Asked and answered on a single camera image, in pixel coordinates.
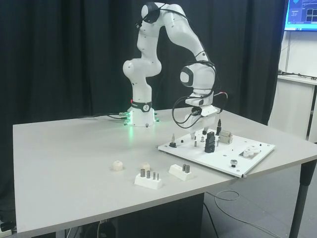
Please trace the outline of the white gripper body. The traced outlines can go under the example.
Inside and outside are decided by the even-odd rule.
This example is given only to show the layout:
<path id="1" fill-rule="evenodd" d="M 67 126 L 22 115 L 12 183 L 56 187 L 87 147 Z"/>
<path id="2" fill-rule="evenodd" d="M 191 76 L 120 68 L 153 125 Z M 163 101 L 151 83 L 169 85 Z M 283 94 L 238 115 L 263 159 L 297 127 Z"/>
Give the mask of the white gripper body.
<path id="1" fill-rule="evenodd" d="M 211 128 L 214 122 L 215 122 L 215 115 L 209 115 L 207 117 L 190 116 L 190 118 L 183 124 L 183 127 L 189 133 L 192 133 L 194 131 L 196 132 L 196 131 L 203 130 L 204 127 L 206 126 Z"/>

